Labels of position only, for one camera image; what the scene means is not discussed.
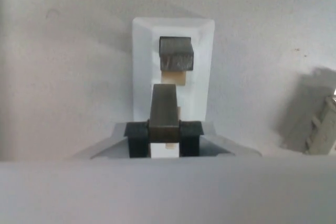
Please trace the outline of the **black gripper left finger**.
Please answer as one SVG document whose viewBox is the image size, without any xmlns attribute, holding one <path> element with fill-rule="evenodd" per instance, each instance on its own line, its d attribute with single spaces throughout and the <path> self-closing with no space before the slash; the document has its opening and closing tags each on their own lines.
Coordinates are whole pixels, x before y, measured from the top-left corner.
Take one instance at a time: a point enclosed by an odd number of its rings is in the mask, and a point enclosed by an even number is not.
<svg viewBox="0 0 336 224">
<path fill-rule="evenodd" d="M 111 136 L 77 152 L 72 159 L 146 158 L 149 151 L 148 122 L 114 125 Z"/>
</svg>

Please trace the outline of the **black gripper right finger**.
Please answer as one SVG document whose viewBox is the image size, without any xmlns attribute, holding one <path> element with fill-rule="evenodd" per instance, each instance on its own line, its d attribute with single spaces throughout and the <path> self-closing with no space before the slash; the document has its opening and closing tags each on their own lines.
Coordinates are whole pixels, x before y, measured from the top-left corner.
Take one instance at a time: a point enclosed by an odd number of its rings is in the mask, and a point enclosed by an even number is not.
<svg viewBox="0 0 336 224">
<path fill-rule="evenodd" d="M 181 121 L 180 156 L 261 156 L 261 153 L 218 135 L 211 122 Z"/>
</svg>

